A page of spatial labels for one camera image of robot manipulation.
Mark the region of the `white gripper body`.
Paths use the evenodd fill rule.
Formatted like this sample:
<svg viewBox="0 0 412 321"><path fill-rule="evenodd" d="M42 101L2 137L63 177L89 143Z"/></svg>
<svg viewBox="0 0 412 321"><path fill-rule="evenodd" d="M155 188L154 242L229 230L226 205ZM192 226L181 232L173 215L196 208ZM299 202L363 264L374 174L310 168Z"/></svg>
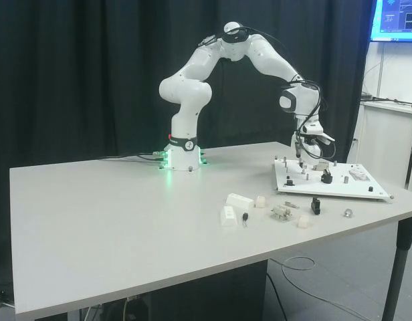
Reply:
<svg viewBox="0 0 412 321"><path fill-rule="evenodd" d="M296 132L292 135L291 147L295 150L295 157L299 161L315 161L321 158L322 151L315 140L310 141L309 136L304 138Z"/></svg>

